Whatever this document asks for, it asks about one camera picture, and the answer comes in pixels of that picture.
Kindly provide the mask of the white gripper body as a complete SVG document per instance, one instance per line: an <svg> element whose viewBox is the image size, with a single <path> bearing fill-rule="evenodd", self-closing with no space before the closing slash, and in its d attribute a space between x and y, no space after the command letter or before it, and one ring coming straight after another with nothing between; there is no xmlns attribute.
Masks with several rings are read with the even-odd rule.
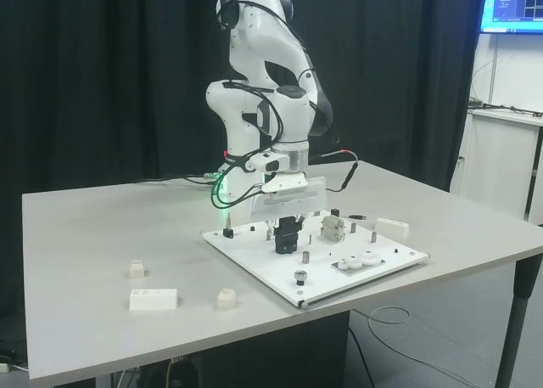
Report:
<svg viewBox="0 0 543 388"><path fill-rule="evenodd" d="M304 188L283 190L255 196L250 217L255 221L306 215L327 205L326 179L314 177Z"/></svg>

